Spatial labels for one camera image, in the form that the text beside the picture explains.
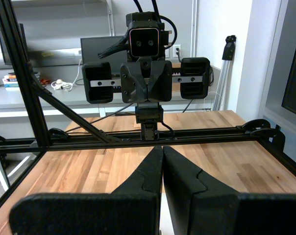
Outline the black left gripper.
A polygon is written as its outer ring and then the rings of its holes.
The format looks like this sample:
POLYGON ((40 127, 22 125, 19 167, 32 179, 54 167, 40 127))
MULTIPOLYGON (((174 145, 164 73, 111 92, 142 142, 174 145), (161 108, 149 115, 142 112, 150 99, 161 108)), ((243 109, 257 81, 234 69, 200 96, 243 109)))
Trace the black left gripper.
POLYGON ((82 66, 86 99, 89 103, 109 103, 114 87, 120 87, 124 103, 168 102, 173 83, 178 83, 183 99, 203 99, 208 94, 210 62, 205 57, 183 58, 178 75, 170 61, 152 59, 123 63, 120 76, 112 76, 110 63, 82 66))

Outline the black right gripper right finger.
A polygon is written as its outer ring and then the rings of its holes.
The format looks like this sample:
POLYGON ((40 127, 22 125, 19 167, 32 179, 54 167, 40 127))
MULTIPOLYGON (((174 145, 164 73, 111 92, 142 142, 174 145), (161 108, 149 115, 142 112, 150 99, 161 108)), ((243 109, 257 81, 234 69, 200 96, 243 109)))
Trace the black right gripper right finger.
POLYGON ((296 194, 240 193, 169 146, 164 187, 177 235, 296 235, 296 194))

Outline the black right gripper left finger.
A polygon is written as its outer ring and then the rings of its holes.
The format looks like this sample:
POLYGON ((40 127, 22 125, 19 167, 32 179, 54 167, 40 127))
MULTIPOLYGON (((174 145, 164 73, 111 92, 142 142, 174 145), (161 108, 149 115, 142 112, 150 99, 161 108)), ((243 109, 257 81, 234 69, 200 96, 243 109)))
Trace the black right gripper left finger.
POLYGON ((112 193, 39 193, 9 214, 14 235, 157 235, 163 149, 154 147, 112 193))

